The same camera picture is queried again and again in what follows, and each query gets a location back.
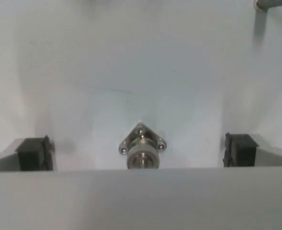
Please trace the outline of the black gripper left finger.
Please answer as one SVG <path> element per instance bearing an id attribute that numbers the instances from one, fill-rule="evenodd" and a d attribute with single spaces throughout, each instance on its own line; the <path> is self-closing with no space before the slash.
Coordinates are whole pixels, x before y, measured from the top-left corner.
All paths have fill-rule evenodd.
<path id="1" fill-rule="evenodd" d="M 49 136 L 17 138 L 0 152 L 0 172 L 53 171 L 54 146 Z"/>

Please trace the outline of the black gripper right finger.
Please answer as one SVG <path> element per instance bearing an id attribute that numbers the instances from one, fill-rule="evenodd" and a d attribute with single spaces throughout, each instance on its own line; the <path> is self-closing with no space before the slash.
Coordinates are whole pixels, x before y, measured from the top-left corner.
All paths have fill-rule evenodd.
<path id="1" fill-rule="evenodd" d="M 224 167 L 282 166 L 282 149 L 259 134 L 225 134 Z"/>

